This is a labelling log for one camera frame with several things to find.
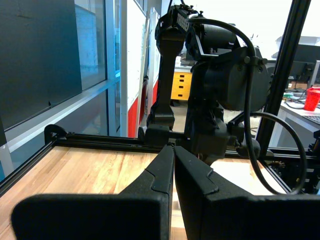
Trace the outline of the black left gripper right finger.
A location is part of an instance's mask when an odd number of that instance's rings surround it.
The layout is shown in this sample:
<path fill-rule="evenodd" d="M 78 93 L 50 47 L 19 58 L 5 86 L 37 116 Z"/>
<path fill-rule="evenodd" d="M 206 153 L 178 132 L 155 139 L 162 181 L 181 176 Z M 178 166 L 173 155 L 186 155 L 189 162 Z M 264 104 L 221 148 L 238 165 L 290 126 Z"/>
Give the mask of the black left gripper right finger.
<path fill-rule="evenodd" d="M 253 195 L 183 147 L 175 151 L 175 186 L 190 240 L 317 240 L 318 195 Z"/>

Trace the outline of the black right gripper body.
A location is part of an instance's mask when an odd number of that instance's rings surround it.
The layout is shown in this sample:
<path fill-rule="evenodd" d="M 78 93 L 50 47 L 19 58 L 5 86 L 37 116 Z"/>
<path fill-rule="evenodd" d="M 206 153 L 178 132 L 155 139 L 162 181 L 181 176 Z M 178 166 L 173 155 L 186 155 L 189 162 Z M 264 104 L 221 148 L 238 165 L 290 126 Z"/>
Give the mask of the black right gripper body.
<path fill-rule="evenodd" d="M 217 101 L 189 101 L 184 134 L 190 139 L 190 151 L 207 165 L 223 159 L 227 150 L 249 156 L 244 124 L 239 118 L 225 123 Z"/>

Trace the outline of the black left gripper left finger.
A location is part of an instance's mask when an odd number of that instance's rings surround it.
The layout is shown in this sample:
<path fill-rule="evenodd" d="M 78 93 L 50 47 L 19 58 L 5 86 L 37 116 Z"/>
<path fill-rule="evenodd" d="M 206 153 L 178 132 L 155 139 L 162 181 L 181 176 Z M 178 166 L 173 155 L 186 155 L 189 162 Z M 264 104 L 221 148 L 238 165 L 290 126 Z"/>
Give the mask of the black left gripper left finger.
<path fill-rule="evenodd" d="M 174 149 L 166 145 L 119 194 L 38 194 L 11 214 L 18 240 L 168 240 Z"/>

